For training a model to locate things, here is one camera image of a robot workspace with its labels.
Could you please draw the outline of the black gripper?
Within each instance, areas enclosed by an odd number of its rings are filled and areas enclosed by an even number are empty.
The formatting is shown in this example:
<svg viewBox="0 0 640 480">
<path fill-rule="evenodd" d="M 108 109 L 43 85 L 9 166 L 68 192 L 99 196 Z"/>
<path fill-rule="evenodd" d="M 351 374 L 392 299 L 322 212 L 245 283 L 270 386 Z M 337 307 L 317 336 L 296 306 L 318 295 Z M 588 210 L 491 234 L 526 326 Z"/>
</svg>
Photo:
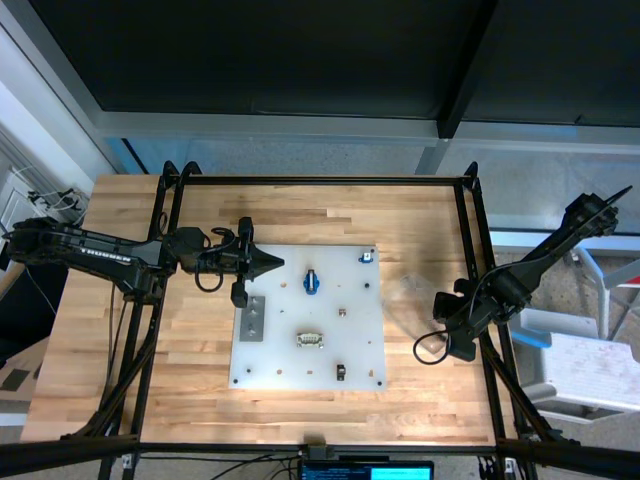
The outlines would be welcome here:
<svg viewBox="0 0 640 480">
<path fill-rule="evenodd" d="M 448 355 L 459 360 L 476 358 L 476 327 L 471 323 L 476 293 L 457 296 L 437 292 L 433 305 L 434 319 L 445 327 Z"/>
<path fill-rule="evenodd" d="M 199 254 L 199 273 L 218 276 L 216 286 L 207 288 L 199 283 L 199 290 L 215 293 L 221 289 L 226 275 L 234 275 L 231 286 L 231 301 L 235 307 L 246 307 L 248 294 L 245 281 L 250 278 L 254 226 L 250 217 L 242 217 L 237 233 L 226 227 L 214 227 L 211 233 L 221 238 L 218 244 L 209 245 Z M 257 244 L 255 246 L 255 277 L 281 268 L 285 265 L 283 247 L 279 245 Z"/>
</svg>

